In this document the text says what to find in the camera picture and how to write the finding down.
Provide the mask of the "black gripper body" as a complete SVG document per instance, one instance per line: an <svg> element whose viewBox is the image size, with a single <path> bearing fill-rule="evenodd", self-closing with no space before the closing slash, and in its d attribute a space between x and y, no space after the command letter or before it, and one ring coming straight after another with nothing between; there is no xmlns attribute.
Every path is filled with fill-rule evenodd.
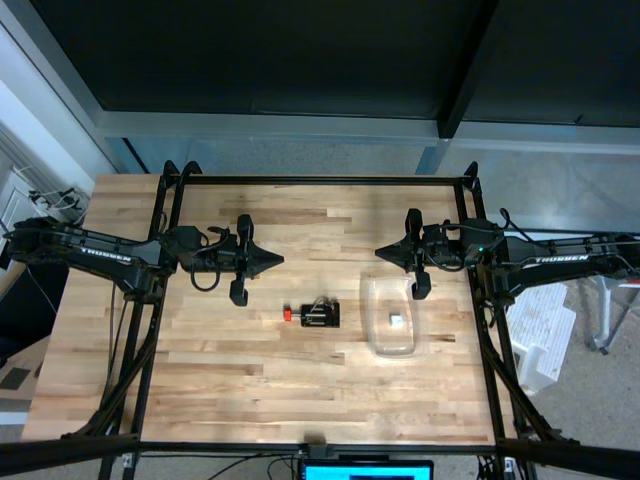
<svg viewBox="0 0 640 480"><path fill-rule="evenodd" d="M248 291L245 281L252 279L250 247L253 242L254 224L248 214L237 219L237 233L230 234L218 248L217 266L221 273L233 273L229 297L236 306L248 304Z"/></svg>
<svg viewBox="0 0 640 480"><path fill-rule="evenodd" d="M412 298L424 300L431 292L430 275L427 266L435 266L443 271L455 273L464 269L463 261L454 252L453 241L446 230L434 225L423 225L421 211L411 208L405 219L406 254L404 269L415 275L411 286Z"/></svg>

